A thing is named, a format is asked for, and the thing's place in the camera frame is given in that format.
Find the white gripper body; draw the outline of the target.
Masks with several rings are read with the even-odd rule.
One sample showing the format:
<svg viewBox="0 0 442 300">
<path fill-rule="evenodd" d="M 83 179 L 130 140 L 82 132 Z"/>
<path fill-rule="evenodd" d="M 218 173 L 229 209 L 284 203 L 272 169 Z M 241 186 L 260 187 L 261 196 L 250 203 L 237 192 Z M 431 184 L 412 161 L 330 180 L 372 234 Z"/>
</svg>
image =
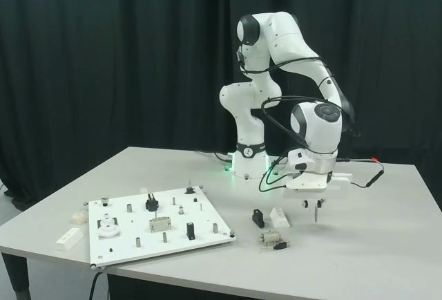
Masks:
<svg viewBox="0 0 442 300">
<path fill-rule="evenodd" d="M 286 199 L 330 199 L 345 196 L 350 188 L 353 174 L 337 173 L 331 175 L 304 172 L 290 180 L 283 189 L 282 197 Z"/>
</svg>

